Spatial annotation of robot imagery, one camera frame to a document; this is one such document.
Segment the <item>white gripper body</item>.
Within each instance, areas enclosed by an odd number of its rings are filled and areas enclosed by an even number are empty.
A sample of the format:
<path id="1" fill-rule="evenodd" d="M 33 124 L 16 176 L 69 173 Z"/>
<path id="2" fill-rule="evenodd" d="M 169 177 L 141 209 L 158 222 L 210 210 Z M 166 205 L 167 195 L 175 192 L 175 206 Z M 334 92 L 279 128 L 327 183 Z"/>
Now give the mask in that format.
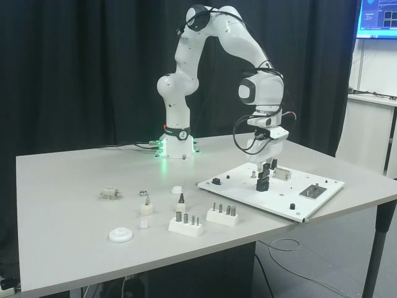
<path id="1" fill-rule="evenodd" d="M 256 140 L 253 146 L 248 149 L 246 159 L 250 163 L 263 164 L 269 158 L 277 156 L 283 148 L 283 141 L 266 138 Z"/>

